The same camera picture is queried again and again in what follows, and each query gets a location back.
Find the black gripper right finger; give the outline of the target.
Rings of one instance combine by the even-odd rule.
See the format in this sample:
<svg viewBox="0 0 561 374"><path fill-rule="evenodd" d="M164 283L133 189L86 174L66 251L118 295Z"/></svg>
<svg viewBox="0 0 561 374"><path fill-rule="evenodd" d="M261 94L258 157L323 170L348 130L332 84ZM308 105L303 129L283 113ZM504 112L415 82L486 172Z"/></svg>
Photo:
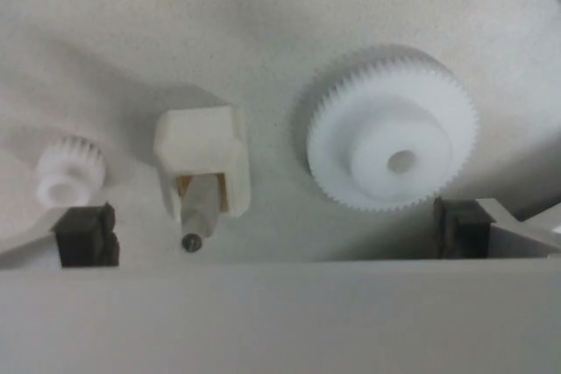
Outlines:
<svg viewBox="0 0 561 374"><path fill-rule="evenodd" d="M438 259L558 258L560 234L517 220L495 199L433 202Z"/></svg>

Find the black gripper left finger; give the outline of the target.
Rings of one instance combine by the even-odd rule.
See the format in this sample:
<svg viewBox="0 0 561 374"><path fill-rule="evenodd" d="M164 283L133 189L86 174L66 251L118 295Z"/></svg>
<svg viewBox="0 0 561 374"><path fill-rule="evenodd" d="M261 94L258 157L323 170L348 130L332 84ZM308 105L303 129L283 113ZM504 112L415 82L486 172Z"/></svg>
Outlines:
<svg viewBox="0 0 561 374"><path fill-rule="evenodd" d="M2 267L117 267L115 209L55 208L27 231L1 240Z"/></svg>

